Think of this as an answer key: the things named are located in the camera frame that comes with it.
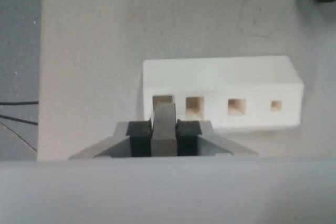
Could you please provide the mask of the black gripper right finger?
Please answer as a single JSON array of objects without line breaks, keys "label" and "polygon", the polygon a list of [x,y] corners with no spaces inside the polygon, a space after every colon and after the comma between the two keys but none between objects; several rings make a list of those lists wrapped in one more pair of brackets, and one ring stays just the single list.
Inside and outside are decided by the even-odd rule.
[{"label": "black gripper right finger", "polygon": [[258,153],[215,132],[210,121],[176,124],[178,156],[257,156]]}]

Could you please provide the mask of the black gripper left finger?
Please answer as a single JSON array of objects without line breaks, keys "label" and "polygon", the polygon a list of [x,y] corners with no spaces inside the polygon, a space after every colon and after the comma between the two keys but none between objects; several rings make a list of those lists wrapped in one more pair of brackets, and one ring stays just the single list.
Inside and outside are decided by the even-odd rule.
[{"label": "black gripper left finger", "polygon": [[150,157],[151,121],[119,122],[112,136],[70,156],[70,159]]}]

